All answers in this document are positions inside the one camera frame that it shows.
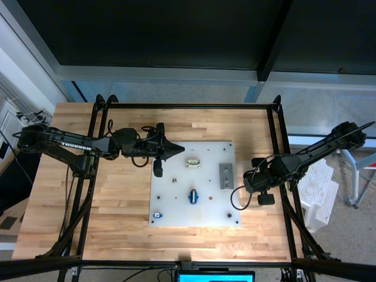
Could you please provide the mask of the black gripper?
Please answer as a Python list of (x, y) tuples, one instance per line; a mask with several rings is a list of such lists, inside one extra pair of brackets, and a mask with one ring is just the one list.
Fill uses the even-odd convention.
[(273, 194), (268, 194), (270, 189), (269, 180), (271, 174), (267, 171), (267, 161), (261, 157), (251, 160), (252, 170), (243, 173), (243, 183), (246, 191), (252, 197), (253, 194), (259, 193), (257, 202), (260, 206), (274, 205), (275, 199)]
[(184, 147), (170, 142), (165, 137), (164, 123), (157, 123), (156, 126), (146, 126), (147, 132), (147, 148), (149, 155), (153, 156), (153, 173), (156, 177), (163, 176), (162, 160), (170, 159), (171, 157), (184, 152)]

